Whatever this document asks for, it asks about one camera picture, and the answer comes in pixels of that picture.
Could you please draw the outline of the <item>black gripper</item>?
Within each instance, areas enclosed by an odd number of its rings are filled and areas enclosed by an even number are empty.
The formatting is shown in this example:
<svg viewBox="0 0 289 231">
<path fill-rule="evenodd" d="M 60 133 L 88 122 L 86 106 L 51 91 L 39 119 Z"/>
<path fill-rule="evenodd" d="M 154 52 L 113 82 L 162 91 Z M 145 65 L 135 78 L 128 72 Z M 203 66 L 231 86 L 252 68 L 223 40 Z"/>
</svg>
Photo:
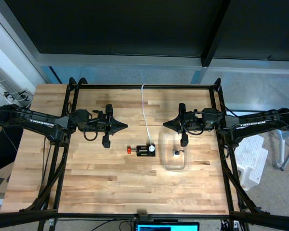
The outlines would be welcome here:
<svg viewBox="0 0 289 231">
<path fill-rule="evenodd" d="M 163 125 L 179 134 L 181 133 L 180 145 L 181 147 L 186 147 L 189 143 L 188 134 L 199 135 L 196 133 L 198 127 L 196 123 L 197 119 L 195 113 L 187 112 L 186 105 L 184 103 L 179 103 L 179 117 L 172 119 L 170 121 L 164 122 Z"/>
<path fill-rule="evenodd" d="M 101 112 L 96 122 L 96 134 L 104 133 L 102 145 L 104 148 L 110 148 L 109 135 L 128 128 L 127 124 L 115 120 L 113 117 L 113 107 L 111 104 L 106 105 L 105 113 Z"/>
</svg>

